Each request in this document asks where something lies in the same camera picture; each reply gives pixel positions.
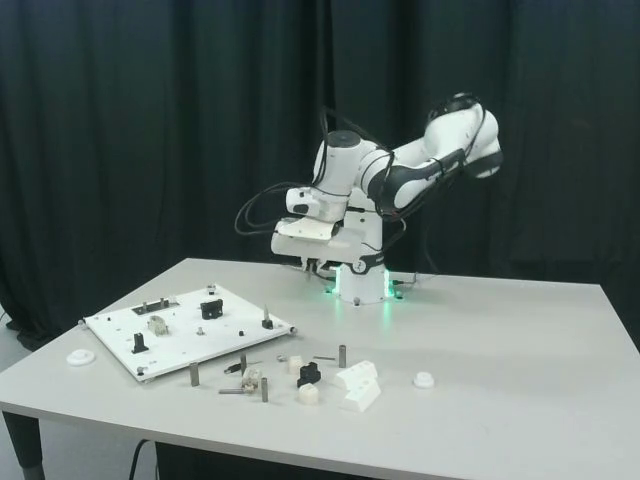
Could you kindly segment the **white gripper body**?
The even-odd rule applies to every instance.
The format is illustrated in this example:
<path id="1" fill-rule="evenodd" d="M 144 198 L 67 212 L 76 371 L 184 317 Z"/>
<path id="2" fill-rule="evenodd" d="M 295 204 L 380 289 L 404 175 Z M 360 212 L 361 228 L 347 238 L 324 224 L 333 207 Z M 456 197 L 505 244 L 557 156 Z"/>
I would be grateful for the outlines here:
<path id="1" fill-rule="evenodd" d="M 353 263 L 361 256 L 362 233 L 340 228 L 328 240 L 313 240 L 275 233 L 271 239 L 274 254 L 315 259 L 324 262 Z"/>

